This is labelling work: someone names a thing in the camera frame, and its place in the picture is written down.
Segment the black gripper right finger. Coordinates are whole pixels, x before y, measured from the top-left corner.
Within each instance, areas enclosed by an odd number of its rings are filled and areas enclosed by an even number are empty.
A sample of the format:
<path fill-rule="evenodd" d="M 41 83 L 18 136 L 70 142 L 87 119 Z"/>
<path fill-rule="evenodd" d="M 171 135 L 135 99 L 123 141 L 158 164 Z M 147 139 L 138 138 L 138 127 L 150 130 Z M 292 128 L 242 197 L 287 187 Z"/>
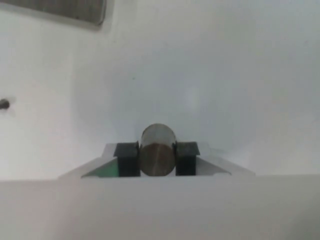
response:
<path fill-rule="evenodd" d="M 175 150 L 176 176 L 255 176 L 256 174 L 220 156 L 220 150 L 206 142 L 178 141 Z"/>

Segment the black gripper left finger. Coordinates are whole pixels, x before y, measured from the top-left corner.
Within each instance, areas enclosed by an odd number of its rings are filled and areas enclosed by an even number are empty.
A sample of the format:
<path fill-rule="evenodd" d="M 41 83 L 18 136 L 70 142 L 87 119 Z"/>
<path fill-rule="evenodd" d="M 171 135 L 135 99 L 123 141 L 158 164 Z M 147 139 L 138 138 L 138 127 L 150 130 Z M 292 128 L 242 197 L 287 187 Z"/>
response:
<path fill-rule="evenodd" d="M 139 175 L 139 142 L 136 141 L 108 143 L 101 156 L 64 173 L 58 179 L 123 178 Z"/>

